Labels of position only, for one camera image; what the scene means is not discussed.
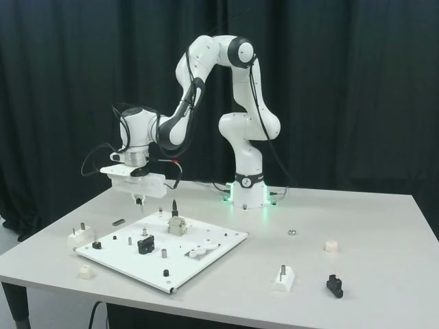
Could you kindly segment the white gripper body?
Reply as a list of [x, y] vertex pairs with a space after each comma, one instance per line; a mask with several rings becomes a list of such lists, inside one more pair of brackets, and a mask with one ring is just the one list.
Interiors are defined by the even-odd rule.
[[166, 195], [165, 176], [149, 173], [141, 177], [108, 175], [112, 187], [121, 192], [145, 197], [162, 198]]

